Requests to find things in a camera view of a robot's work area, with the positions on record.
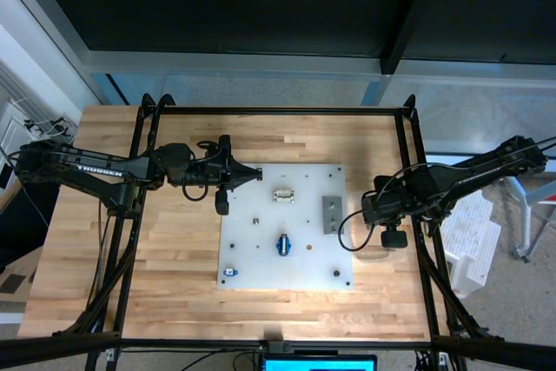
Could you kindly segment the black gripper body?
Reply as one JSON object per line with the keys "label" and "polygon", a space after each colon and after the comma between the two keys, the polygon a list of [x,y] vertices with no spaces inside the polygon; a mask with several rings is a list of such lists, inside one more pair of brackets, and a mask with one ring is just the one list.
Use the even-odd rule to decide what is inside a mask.
{"label": "black gripper body", "polygon": [[218,215],[228,215],[228,189],[231,181],[231,140],[229,135],[222,135],[218,142],[208,141],[205,146],[207,159],[205,175],[208,185],[217,187],[215,209]]}
{"label": "black gripper body", "polygon": [[365,224],[370,228],[382,226],[381,246],[383,248],[406,248],[407,234],[398,229],[401,219],[406,211],[400,199],[391,192],[379,192],[373,190],[366,192],[361,197],[362,216]]}

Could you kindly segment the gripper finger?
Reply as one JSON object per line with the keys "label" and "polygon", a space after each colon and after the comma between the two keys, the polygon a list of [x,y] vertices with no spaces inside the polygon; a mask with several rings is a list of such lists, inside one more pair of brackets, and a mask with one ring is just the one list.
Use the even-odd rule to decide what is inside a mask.
{"label": "gripper finger", "polygon": [[230,177],[230,182],[228,184],[228,190],[234,191],[235,189],[241,187],[243,184],[251,181],[261,181],[262,173],[255,174],[243,174],[243,175],[232,175]]}
{"label": "gripper finger", "polygon": [[261,176],[261,168],[253,168],[248,165],[237,162],[236,159],[229,160],[229,169],[233,176]]}

